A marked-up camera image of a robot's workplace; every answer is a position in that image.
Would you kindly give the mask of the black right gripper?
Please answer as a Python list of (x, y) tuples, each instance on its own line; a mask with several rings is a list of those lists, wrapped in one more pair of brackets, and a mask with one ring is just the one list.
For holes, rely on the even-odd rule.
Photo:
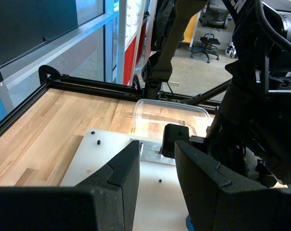
[(183, 159), (188, 154), (208, 154), (205, 138), (190, 135), (186, 126), (167, 124), (164, 128), (161, 154), (164, 157)]

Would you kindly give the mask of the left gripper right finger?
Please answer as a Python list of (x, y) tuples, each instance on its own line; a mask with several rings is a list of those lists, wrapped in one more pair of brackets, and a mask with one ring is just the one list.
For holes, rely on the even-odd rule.
[(291, 188), (268, 189), (184, 141), (175, 160), (196, 231), (291, 231)]

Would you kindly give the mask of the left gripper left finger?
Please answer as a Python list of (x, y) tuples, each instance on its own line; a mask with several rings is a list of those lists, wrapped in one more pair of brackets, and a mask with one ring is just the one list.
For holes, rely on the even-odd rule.
[(131, 141), (74, 187), (0, 187), (0, 231), (130, 231), (140, 178)]

